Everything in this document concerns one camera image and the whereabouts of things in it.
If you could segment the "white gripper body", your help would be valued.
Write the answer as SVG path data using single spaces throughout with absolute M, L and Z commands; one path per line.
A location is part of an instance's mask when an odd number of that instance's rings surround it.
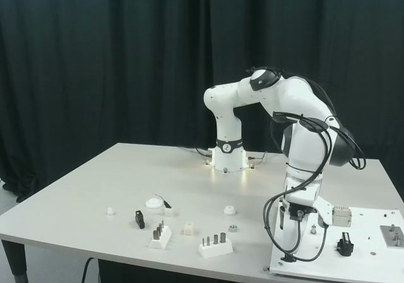
M 303 216 L 300 222 L 291 219 L 289 215 L 284 217 L 283 229 L 279 237 L 279 245 L 284 251 L 292 254 L 299 252 L 306 235 L 308 220 L 308 215 Z

